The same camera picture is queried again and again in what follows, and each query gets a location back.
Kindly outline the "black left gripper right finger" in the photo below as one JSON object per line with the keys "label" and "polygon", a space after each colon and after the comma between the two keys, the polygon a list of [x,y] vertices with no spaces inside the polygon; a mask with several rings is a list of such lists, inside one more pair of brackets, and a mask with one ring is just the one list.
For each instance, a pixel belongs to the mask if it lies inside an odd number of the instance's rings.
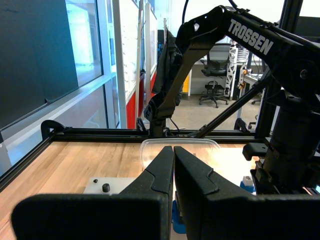
{"label": "black left gripper right finger", "polygon": [[253,195],[181,146],[174,180],[190,240],[317,240],[320,198],[308,194]]}

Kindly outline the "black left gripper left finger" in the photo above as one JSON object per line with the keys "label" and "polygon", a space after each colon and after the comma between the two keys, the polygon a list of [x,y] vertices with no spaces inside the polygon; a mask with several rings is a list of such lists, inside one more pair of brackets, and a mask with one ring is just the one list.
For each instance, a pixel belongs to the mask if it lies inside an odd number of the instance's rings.
{"label": "black left gripper left finger", "polygon": [[19,240],[168,240],[174,152],[164,147],[119,194],[38,194],[19,202]]}

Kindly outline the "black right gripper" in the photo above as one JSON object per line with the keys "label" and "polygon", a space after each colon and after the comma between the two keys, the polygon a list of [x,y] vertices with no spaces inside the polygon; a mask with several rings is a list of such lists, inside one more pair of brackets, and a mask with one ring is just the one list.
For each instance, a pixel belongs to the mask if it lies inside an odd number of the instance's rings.
{"label": "black right gripper", "polygon": [[242,154],[247,161],[259,157],[250,170],[258,195],[309,194],[314,195],[320,184],[320,154],[306,157],[294,151],[279,152],[271,145],[248,143]]}

